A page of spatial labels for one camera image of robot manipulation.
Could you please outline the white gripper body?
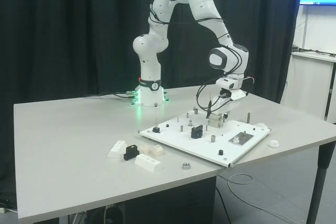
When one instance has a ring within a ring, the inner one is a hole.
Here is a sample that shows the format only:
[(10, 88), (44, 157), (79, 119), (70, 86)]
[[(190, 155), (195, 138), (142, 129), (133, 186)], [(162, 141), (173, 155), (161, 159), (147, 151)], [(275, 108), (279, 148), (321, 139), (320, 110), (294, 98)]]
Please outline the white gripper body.
[(215, 115), (229, 113), (231, 110), (238, 107), (238, 102), (230, 98), (221, 98), (215, 96), (212, 99), (211, 113)]

